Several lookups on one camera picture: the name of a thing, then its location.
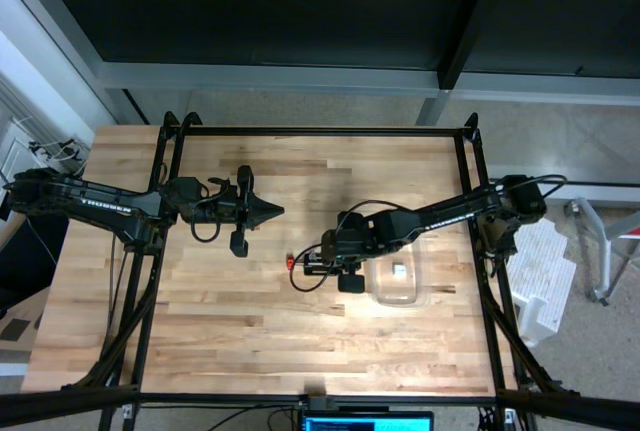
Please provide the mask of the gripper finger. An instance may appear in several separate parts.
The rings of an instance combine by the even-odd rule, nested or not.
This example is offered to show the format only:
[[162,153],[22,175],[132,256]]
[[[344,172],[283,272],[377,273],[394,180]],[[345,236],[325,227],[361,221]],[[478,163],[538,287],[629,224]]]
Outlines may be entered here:
[[258,210],[251,213],[249,217],[249,228],[254,230],[265,222],[275,219],[284,214],[283,210]]
[[282,206],[264,201],[263,199],[252,194],[249,197],[249,206],[253,211],[283,211]]

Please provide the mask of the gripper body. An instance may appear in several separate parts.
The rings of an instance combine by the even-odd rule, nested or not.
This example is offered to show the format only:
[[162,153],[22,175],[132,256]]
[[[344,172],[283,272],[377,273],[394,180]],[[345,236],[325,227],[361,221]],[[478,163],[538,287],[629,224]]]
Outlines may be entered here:
[[237,184],[229,179],[210,177],[208,182],[219,186],[217,193],[208,195],[199,201],[199,210],[203,213],[199,223],[214,223],[214,234],[209,238],[199,238],[201,243],[215,241],[223,224],[233,224],[236,229],[231,233],[230,249],[236,257],[247,257],[249,244],[245,231],[249,227],[249,195],[253,191],[254,175],[248,165],[242,165],[237,171]]
[[337,275],[338,291],[365,292],[365,277],[358,271],[365,260],[366,233],[358,228],[330,229],[321,237],[321,260],[330,274]]

